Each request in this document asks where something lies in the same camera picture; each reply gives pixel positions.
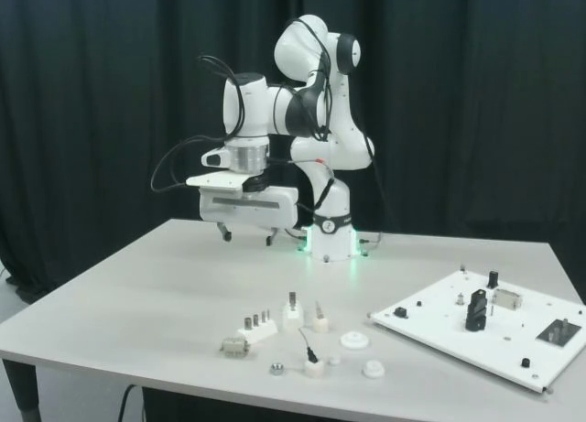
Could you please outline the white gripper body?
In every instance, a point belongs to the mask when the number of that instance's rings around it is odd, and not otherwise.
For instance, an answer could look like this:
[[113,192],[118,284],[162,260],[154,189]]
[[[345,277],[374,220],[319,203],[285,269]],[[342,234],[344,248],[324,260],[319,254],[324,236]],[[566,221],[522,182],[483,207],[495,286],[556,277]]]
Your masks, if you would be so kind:
[[200,194],[200,216],[207,222],[295,225],[298,221],[295,188],[269,186],[241,194],[200,188]]

